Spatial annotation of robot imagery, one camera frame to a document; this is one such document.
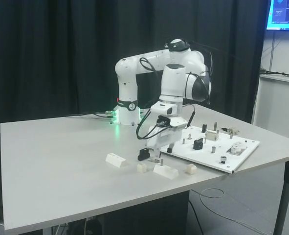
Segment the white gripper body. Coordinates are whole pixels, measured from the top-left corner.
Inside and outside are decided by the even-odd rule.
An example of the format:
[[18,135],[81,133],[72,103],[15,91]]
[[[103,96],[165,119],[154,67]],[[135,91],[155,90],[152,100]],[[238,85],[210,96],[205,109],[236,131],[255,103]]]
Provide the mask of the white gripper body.
[[166,145],[174,144],[182,137],[183,128],[168,128],[160,134],[147,139],[146,146],[151,149],[158,149]]

